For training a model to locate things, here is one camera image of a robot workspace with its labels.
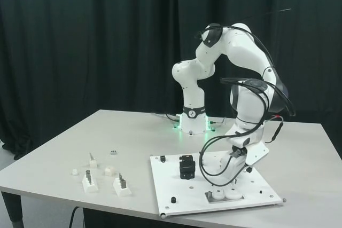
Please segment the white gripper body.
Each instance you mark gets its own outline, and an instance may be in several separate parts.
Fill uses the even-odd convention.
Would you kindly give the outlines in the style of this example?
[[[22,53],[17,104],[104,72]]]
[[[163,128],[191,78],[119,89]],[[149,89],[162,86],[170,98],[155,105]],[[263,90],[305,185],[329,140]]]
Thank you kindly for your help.
[[[240,172],[245,168],[246,156],[232,157],[231,155],[224,155],[217,161],[215,165],[214,174],[220,173],[230,160],[227,169],[218,176],[213,177],[214,186],[226,186],[234,181]]]

